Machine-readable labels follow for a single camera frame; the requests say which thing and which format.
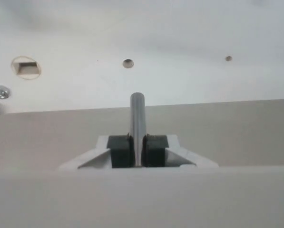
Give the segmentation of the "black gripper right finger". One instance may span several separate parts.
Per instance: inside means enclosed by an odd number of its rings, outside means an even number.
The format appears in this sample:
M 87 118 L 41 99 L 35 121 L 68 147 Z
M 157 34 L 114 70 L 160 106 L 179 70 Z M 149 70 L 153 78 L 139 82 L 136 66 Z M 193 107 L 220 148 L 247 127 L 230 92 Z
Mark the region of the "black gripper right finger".
M 146 167 L 218 168 L 219 165 L 180 146 L 178 137 L 171 135 L 148 135 L 143 162 Z

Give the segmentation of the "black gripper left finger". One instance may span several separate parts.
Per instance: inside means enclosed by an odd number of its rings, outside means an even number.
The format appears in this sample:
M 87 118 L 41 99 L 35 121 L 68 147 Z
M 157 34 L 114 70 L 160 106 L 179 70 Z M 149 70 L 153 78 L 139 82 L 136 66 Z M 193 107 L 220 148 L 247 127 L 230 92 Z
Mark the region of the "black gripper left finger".
M 59 170 L 130 168 L 134 153 L 126 135 L 99 136 L 96 147 L 61 164 Z

